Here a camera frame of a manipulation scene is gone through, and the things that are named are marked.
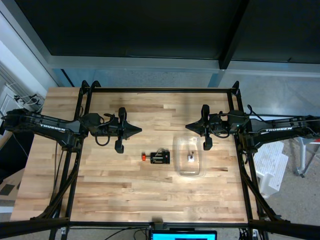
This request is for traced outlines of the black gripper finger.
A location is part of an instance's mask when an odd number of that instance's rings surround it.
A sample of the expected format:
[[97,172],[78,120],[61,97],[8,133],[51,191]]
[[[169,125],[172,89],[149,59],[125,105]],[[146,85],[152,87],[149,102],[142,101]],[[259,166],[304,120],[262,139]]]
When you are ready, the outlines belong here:
[[198,120],[196,122],[187,124],[185,127],[186,128],[201,128],[201,127],[203,127],[203,120],[200,119],[200,120]]
[[140,127],[130,124],[127,120],[124,122],[124,127],[126,130],[142,130]]
[[203,136],[203,128],[202,127],[186,126],[185,128],[198,134],[201,137]]
[[138,133],[142,132],[141,129],[138,129],[138,130],[130,130],[130,129],[126,129],[124,131],[124,138],[127,140],[129,139],[130,137],[132,137],[133,135],[136,135]]

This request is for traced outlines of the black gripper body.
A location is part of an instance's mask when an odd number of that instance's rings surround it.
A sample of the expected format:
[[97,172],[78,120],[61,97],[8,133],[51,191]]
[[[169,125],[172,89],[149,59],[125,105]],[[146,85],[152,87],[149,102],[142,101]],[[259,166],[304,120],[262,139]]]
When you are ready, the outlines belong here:
[[105,117],[109,117],[109,121],[105,122],[108,136],[117,137],[115,141],[114,149],[118,154],[124,153],[123,140],[127,139],[126,135],[126,122],[127,122],[127,112],[124,107],[120,107],[118,110],[118,117],[114,114],[104,113]]
[[203,149],[209,151],[213,146],[210,134],[220,139],[227,138],[227,130],[219,114],[210,114],[210,107],[204,104],[201,109],[202,131],[204,137]]

